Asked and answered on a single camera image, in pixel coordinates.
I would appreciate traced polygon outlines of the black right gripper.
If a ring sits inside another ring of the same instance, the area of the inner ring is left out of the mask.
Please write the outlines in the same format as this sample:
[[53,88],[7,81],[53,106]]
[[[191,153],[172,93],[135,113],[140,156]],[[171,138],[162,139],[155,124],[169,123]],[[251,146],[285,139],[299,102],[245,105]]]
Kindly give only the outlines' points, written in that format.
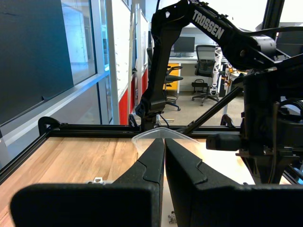
[[239,76],[235,84],[243,88],[244,116],[241,134],[211,135],[206,148],[223,151],[249,151],[243,157],[255,184],[269,183],[272,157],[258,156],[265,148],[276,150],[276,184],[280,184],[285,168],[293,156],[303,154],[303,114],[291,114],[286,105],[297,105],[303,99],[303,70],[301,68],[273,71],[251,70]]

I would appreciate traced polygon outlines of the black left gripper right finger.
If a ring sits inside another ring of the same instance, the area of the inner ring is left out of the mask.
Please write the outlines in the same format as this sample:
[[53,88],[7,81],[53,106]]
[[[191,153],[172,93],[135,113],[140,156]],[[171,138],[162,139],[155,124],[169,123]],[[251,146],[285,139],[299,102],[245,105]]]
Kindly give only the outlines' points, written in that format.
[[299,227],[299,185],[241,185],[165,139],[166,175],[180,227]]

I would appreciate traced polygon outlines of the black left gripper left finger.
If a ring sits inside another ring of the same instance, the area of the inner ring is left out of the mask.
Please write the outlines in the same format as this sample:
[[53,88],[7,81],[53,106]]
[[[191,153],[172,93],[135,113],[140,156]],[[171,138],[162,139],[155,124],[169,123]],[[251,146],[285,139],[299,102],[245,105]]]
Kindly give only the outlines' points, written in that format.
[[34,184],[11,199],[17,227],[158,227],[165,146],[155,139],[111,184]]

